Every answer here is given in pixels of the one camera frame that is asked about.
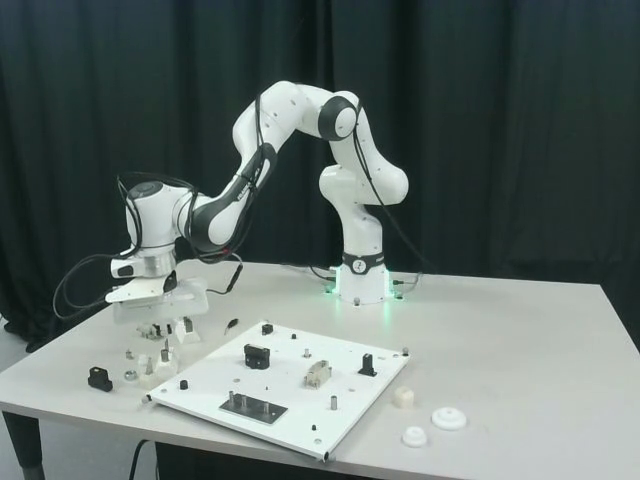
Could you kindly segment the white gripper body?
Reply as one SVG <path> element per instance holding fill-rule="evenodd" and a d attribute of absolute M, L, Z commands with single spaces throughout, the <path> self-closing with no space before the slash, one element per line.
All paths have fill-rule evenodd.
<path fill-rule="evenodd" d="M 164 323 L 208 311 L 204 280 L 179 280 L 164 292 L 159 282 L 134 280 L 112 292 L 115 323 Z"/>

